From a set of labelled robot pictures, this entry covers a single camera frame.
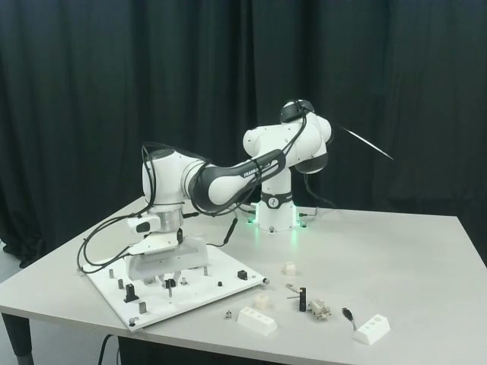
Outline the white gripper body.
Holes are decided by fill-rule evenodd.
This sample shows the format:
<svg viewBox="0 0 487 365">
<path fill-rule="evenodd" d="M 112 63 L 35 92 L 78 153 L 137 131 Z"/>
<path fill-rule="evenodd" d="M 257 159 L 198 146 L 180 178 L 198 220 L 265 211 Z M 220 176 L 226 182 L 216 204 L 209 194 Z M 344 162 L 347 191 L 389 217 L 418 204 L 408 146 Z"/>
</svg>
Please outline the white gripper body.
<svg viewBox="0 0 487 365">
<path fill-rule="evenodd" d="M 131 254 L 126 260 L 130 280 L 145 280 L 190 268 L 207 266 L 208 250 L 204 240 L 187 238 L 169 249 Z"/>
</svg>

